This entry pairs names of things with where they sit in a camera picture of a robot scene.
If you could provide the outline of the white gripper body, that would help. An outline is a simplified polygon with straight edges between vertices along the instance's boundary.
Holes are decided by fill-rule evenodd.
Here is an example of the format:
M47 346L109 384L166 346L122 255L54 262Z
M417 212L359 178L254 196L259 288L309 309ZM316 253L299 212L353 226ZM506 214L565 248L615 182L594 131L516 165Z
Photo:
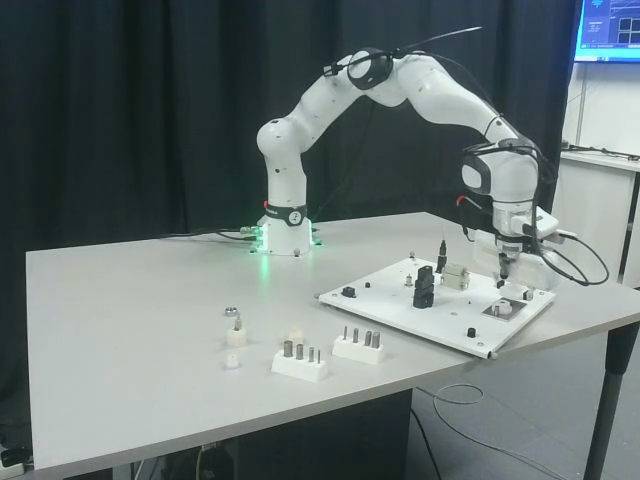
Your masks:
M502 240L491 233L475 233L473 257L497 282L540 290L552 290L558 284L558 275L538 255L526 252L523 242Z

